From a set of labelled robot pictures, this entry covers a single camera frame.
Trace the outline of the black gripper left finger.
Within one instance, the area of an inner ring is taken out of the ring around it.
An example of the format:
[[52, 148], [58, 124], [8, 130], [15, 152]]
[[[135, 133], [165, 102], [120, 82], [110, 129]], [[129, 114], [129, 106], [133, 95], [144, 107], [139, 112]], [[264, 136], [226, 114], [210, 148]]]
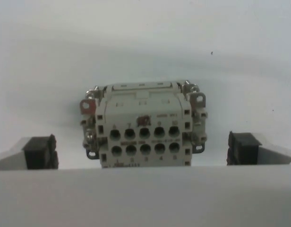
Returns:
[[0, 169], [58, 169], [56, 137], [21, 138], [9, 150], [0, 152]]

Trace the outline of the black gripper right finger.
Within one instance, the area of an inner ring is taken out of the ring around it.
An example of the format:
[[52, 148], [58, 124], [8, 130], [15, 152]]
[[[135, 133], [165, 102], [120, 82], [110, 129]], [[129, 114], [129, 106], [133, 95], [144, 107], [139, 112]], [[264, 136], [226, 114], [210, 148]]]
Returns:
[[291, 149], [269, 142], [261, 133], [230, 131], [228, 146], [228, 166], [291, 164]]

